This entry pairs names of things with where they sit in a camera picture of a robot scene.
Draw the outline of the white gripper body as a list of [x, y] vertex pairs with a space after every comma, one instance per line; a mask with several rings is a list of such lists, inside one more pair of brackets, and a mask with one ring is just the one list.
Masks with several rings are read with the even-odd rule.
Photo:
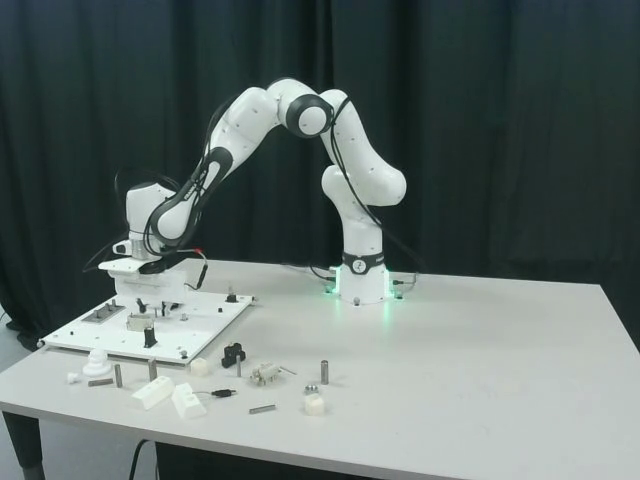
[[114, 273], [115, 290], [118, 295], [132, 299], [140, 298], [144, 303], [183, 303], [185, 301], [185, 273], [166, 270], [157, 274]]

